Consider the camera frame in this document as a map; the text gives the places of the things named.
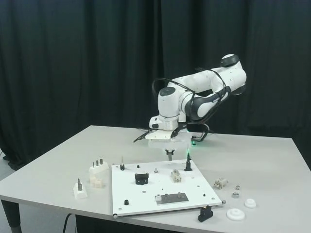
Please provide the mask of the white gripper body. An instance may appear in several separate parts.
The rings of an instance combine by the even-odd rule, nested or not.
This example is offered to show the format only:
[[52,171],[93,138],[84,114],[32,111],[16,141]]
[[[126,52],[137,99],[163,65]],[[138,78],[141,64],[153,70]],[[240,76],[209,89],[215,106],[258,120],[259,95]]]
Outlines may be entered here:
[[167,151],[181,150],[190,148],[190,134],[179,133],[178,136],[168,140],[149,139],[148,146],[154,149],[162,149]]

